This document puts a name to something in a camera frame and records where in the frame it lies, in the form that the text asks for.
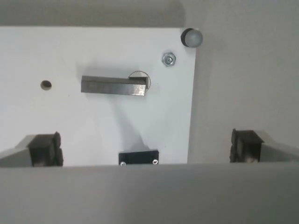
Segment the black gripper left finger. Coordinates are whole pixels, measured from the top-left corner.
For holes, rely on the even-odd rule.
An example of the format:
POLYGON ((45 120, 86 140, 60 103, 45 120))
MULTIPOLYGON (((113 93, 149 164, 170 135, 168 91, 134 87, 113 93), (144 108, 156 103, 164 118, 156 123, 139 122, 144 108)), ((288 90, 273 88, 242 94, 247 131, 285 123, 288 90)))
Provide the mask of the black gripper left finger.
POLYGON ((0 153, 1 167, 62 167, 61 135, 26 135, 15 147, 0 153))

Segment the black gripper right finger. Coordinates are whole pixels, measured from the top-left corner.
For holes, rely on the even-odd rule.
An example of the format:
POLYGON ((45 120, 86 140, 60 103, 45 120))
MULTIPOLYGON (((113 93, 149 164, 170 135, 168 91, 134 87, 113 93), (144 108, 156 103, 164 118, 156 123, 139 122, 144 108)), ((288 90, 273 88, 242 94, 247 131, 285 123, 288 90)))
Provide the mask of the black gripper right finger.
POLYGON ((233 129, 230 162, 298 162, 299 149, 275 141, 265 131, 233 129))

